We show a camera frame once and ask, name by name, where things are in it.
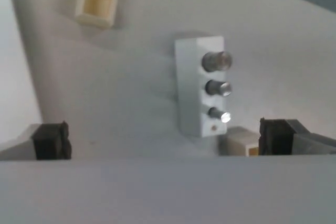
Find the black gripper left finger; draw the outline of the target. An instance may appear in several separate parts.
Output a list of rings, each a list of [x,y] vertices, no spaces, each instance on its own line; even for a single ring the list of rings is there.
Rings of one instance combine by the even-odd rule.
[[[1,160],[71,160],[68,123],[31,124],[15,139],[1,143]]]

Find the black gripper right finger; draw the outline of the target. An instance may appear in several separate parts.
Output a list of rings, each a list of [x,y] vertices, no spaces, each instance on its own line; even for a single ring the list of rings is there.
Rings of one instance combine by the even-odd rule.
[[[259,155],[334,155],[335,139],[310,132],[298,120],[260,119]]]

